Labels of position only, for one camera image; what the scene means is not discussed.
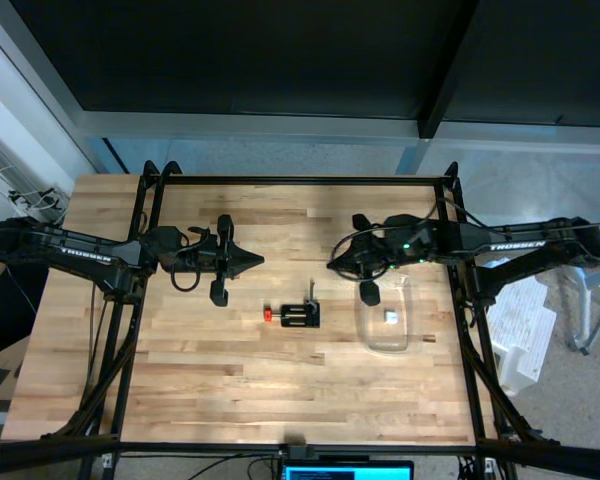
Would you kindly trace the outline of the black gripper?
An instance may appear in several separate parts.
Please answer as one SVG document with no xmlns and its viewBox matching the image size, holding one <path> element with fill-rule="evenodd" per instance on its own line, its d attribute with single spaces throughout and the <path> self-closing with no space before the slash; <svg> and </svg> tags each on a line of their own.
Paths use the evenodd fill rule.
<svg viewBox="0 0 600 480">
<path fill-rule="evenodd" d="M 195 271 L 213 273 L 215 279 L 210 284 L 210 299 L 217 307 L 228 305 L 229 294 L 225 280 L 264 263 L 264 257 L 242 249 L 232 243 L 234 224 L 231 217 L 223 214 L 218 217 L 216 233 L 209 230 L 193 248 L 190 258 L 194 261 Z"/>
<path fill-rule="evenodd" d="M 333 252 L 327 268 L 339 275 L 357 276 L 361 300 L 369 307 L 377 306 L 381 296 L 375 280 L 395 263 L 393 249 L 384 237 L 387 226 L 371 223 L 360 213 L 352 221 L 358 235 L 342 253 Z"/>
</svg>

